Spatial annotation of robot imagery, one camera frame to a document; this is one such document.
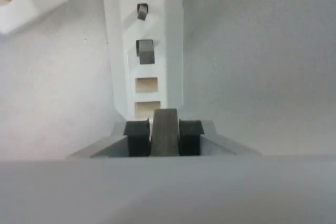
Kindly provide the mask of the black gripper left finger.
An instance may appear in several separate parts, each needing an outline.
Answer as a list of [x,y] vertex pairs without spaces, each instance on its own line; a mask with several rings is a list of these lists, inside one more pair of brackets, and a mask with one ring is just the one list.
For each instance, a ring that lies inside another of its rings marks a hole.
[[69,158],[146,157],[150,155],[150,121],[117,122],[111,135],[70,154]]

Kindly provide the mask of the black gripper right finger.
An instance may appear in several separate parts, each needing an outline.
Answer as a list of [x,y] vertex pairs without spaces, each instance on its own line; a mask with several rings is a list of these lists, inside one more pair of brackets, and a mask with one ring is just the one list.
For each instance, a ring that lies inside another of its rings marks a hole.
[[212,120],[180,120],[178,126],[181,156],[261,155],[261,152],[219,134]]

